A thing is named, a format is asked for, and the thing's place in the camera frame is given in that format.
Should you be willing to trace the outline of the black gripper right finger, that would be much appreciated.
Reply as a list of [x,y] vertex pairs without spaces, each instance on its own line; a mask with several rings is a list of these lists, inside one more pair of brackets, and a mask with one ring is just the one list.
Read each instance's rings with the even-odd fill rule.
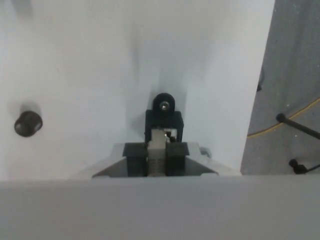
[[167,177],[190,177],[203,174],[219,175],[211,167],[200,163],[203,160],[198,143],[173,142],[166,144],[165,150],[165,175]]

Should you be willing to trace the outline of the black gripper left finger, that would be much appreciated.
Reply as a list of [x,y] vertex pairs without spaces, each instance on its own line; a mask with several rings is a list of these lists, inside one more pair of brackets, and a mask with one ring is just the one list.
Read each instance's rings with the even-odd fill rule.
[[144,143],[116,143],[111,154],[71,175],[72,179],[128,178],[147,176]]

